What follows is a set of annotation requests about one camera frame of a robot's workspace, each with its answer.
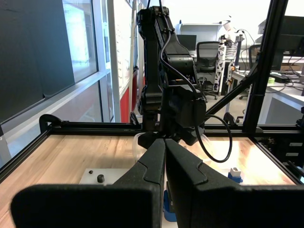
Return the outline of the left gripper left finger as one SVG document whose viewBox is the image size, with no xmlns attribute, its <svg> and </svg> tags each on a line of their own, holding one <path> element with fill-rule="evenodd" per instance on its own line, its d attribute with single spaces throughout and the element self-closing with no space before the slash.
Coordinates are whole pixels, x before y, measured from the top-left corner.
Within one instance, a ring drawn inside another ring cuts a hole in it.
<svg viewBox="0 0 304 228">
<path fill-rule="evenodd" d="M 159 228 L 165 143 L 157 139 L 112 185 L 44 184 L 18 192 L 10 211 L 18 228 Z"/>
</svg>

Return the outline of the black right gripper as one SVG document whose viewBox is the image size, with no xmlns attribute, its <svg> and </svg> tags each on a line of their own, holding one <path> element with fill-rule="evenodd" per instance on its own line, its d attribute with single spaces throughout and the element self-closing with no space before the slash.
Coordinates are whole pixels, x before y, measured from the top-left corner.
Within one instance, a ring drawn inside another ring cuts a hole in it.
<svg viewBox="0 0 304 228">
<path fill-rule="evenodd" d="M 159 126 L 140 135 L 138 144 L 148 148 L 157 139 L 172 139 L 192 146 L 204 134 L 204 122 L 204 96 L 199 94 L 197 100 L 192 100 L 188 96 L 172 95 L 161 108 Z"/>
</svg>

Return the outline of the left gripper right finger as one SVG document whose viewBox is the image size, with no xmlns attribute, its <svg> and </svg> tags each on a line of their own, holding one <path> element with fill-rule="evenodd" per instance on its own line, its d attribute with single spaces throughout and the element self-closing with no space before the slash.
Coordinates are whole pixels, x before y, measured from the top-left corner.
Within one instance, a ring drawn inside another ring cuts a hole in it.
<svg viewBox="0 0 304 228">
<path fill-rule="evenodd" d="M 180 228 L 301 228 L 302 185 L 242 186 L 167 139 L 166 174 Z"/>
</svg>

